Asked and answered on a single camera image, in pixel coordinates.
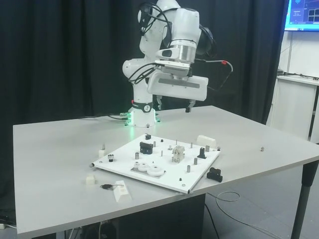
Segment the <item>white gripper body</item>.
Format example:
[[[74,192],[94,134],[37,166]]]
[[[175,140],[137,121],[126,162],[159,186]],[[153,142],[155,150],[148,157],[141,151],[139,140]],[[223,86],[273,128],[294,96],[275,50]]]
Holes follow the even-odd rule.
[[[148,82],[148,93],[180,99],[205,101],[208,78],[200,76],[178,79],[172,74],[155,72]]]

